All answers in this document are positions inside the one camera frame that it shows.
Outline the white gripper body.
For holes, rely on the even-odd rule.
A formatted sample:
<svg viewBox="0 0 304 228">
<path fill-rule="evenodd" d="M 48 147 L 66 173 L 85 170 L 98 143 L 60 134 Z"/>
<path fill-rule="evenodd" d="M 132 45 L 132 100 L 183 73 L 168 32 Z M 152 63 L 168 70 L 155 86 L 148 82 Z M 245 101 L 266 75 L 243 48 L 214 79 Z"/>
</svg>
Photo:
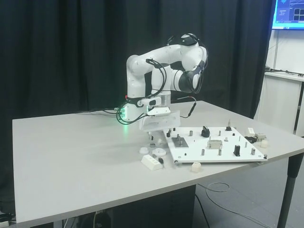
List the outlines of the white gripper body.
<svg viewBox="0 0 304 228">
<path fill-rule="evenodd" d="M 139 121 L 139 129 L 143 132 L 154 132 L 179 127 L 181 124 L 180 111 L 168 115 L 147 116 Z"/>
</svg>

